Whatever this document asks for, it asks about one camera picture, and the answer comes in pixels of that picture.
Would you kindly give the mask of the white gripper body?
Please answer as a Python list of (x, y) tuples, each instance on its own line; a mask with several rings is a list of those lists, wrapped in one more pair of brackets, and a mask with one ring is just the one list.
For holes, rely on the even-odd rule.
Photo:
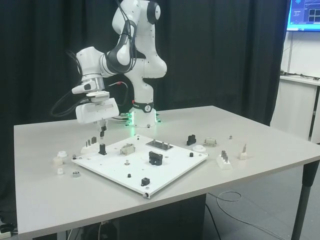
[(119, 115), (119, 108), (114, 98), (101, 102), (90, 102), (75, 108), (76, 119), (80, 124), (89, 124)]

